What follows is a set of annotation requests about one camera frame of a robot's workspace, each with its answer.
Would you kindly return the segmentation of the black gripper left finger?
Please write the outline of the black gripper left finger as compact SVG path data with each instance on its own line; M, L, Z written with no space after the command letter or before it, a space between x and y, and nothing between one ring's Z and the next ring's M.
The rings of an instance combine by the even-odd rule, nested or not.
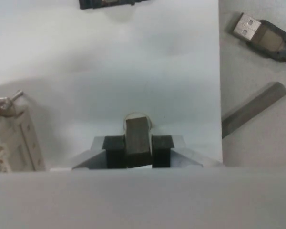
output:
M71 159L71 168L124 169L125 159L124 136L97 136L89 150Z

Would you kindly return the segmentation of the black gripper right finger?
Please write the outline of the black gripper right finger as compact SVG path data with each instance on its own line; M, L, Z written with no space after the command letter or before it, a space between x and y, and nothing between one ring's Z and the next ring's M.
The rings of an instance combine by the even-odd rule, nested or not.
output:
M185 143L181 135L152 135L152 168L203 167L203 165L182 154Z

